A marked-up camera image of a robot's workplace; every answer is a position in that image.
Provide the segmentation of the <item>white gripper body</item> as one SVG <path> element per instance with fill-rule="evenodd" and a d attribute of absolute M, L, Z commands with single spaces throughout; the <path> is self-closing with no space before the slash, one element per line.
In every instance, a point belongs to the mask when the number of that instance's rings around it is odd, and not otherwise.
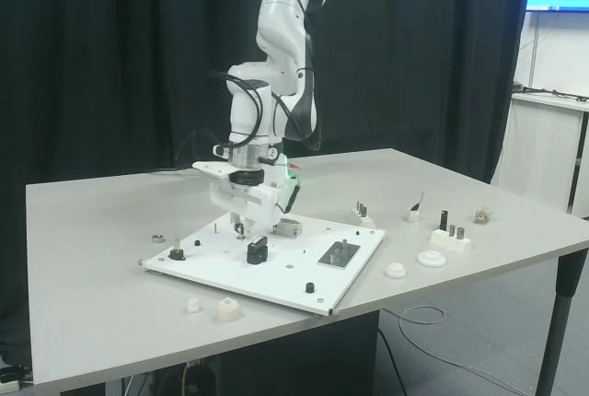
<path fill-rule="evenodd" d="M 278 191 L 263 184 L 243 186 L 214 181 L 210 183 L 209 193 L 213 204 L 263 225 L 275 225 L 282 215 L 276 205 Z"/>

